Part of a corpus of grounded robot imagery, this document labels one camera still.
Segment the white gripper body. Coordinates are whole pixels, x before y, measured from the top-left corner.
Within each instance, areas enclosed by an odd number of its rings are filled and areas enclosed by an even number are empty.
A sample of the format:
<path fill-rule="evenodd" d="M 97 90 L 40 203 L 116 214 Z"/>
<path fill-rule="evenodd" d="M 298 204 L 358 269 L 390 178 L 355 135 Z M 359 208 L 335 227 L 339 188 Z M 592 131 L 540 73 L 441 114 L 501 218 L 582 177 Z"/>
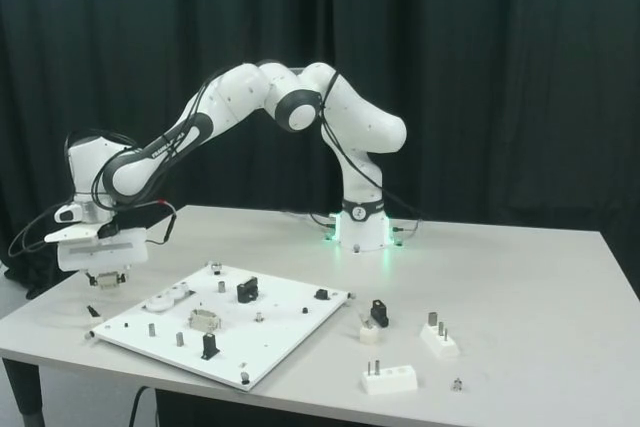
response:
<path fill-rule="evenodd" d="M 58 264 L 63 271 L 113 271 L 144 263 L 148 250 L 144 241 L 108 240 L 107 243 L 58 245 Z"/>

